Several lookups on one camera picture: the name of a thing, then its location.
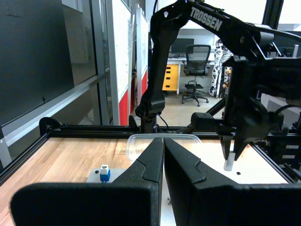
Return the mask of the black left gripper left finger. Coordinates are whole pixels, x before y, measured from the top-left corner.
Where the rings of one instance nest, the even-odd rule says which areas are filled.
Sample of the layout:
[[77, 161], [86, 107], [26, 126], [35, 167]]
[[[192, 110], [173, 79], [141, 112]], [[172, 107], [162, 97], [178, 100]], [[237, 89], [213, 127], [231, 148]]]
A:
[[164, 145], [155, 138], [113, 182], [36, 183], [10, 202], [17, 226], [158, 226]]

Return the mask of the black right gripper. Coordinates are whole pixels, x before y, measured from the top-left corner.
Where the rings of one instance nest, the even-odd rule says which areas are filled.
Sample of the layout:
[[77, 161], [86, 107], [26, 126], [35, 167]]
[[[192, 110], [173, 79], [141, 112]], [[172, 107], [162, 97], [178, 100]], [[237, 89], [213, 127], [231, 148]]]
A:
[[214, 119], [208, 113], [194, 113], [191, 124], [195, 131], [216, 132], [219, 134], [223, 157], [228, 160], [230, 144], [235, 133], [234, 153], [237, 161], [254, 139], [264, 139], [269, 133], [285, 134], [284, 116], [281, 113], [269, 112], [256, 98], [262, 86], [256, 84], [256, 64], [247, 60], [231, 57], [224, 63], [232, 68], [230, 86], [226, 98], [224, 117]]

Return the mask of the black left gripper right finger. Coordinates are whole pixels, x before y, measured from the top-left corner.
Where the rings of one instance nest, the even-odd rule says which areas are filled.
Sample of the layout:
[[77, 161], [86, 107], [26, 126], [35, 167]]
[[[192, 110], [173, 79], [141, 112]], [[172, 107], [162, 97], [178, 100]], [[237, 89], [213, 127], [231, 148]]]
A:
[[298, 226], [299, 184], [238, 184], [170, 138], [165, 177], [178, 226]]

